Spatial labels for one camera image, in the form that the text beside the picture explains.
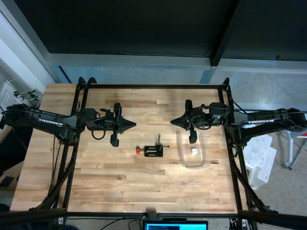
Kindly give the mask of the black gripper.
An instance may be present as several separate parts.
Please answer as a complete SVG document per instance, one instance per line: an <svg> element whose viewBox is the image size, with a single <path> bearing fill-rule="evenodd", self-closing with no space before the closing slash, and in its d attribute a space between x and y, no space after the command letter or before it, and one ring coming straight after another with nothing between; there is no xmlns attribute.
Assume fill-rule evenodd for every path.
<svg viewBox="0 0 307 230"><path fill-rule="evenodd" d="M118 133L123 133L126 130L136 126L135 122L129 121L121 116L122 108L120 103L114 104L114 112L101 109L106 114L103 117L97 118L92 124L92 137L96 140L102 140L107 131L112 131L110 143L113 147L119 146ZM102 137L98 138L94 135L94 131L103 131Z"/></svg>
<svg viewBox="0 0 307 230"><path fill-rule="evenodd" d="M212 124L209 121L209 115L203 112L203 109L208 109L208 106L202 104L199 107L193 108L192 100L185 101L185 113L170 121L172 125L180 127L185 131L190 132L189 143L194 144L197 141L197 132L195 129L208 130Z"/></svg>

